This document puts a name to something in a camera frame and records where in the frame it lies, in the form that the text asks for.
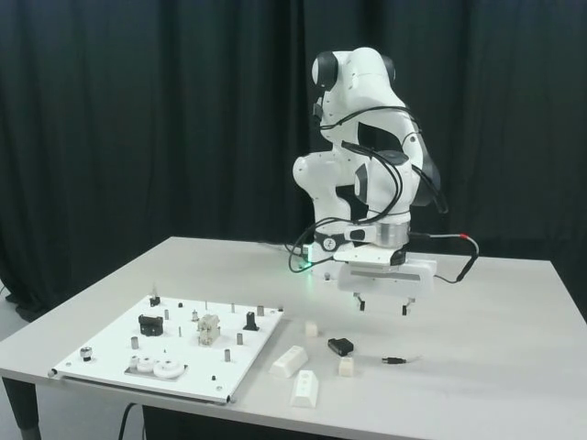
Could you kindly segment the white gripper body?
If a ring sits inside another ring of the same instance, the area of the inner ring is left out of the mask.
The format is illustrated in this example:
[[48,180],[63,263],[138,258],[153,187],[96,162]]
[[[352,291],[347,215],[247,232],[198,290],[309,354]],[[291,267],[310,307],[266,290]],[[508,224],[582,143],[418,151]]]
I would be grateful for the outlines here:
[[431,293],[436,262],[407,258],[397,266],[345,264],[338,276],[338,288],[353,293]]

